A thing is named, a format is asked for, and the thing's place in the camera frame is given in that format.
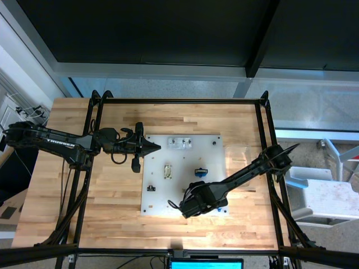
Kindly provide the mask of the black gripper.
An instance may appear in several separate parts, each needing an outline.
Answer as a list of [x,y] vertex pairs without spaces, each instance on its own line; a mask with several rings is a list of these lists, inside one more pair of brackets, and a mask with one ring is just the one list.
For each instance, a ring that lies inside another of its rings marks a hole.
[[[142,141],[144,139],[143,123],[137,122],[135,124],[135,131],[128,128],[122,128],[121,131],[127,134],[125,138],[120,138],[118,142],[114,143],[112,147],[112,162],[117,165],[122,165],[127,161],[127,155],[133,154],[134,158],[132,159],[131,169],[134,173],[139,173],[141,170],[140,156],[142,153]],[[145,150],[146,154],[151,154],[161,149],[160,145],[150,141],[145,141],[145,146],[150,147]],[[114,154],[124,155],[123,161],[115,161]]]
[[181,201],[181,213],[185,219],[207,214],[212,210],[228,205],[228,200],[205,200],[201,197],[191,197]]

